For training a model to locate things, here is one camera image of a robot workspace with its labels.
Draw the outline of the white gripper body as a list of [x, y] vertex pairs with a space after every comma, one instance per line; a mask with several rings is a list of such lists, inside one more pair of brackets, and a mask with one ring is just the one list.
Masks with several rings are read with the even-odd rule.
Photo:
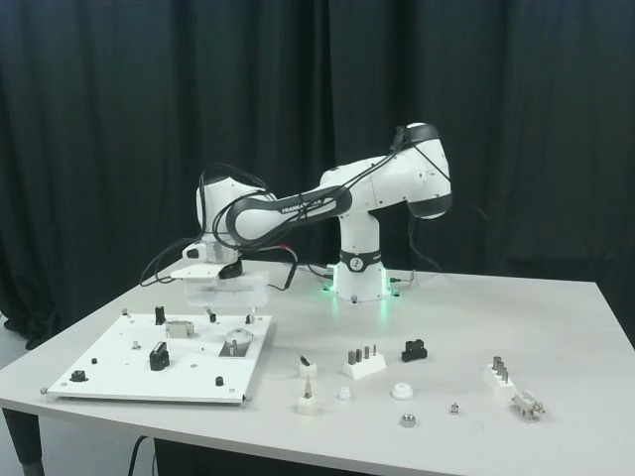
[[245, 273], [242, 276], [184, 279], [185, 296], [189, 305], [211, 309], [230, 307], [261, 307], [268, 302], [267, 273]]

